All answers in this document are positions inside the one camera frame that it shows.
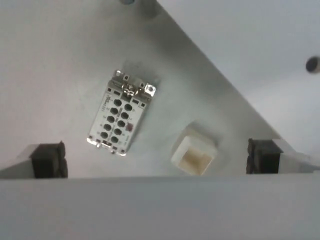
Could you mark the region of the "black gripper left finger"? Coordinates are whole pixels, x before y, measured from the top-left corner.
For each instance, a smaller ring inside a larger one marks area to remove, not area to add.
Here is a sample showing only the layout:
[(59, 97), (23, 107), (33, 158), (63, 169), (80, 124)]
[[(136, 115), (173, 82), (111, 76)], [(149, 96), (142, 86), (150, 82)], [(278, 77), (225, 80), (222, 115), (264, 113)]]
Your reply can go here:
[(15, 158), (0, 163), (1, 179), (67, 179), (66, 147), (58, 143), (29, 144)]

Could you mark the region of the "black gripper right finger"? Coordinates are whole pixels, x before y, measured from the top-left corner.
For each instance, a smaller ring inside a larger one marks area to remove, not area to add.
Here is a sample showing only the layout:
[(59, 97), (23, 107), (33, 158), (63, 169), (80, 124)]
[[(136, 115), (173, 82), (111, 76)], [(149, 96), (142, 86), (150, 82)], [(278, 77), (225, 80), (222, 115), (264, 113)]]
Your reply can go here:
[(294, 150), (284, 139), (248, 139), (246, 173), (319, 173), (320, 159)]

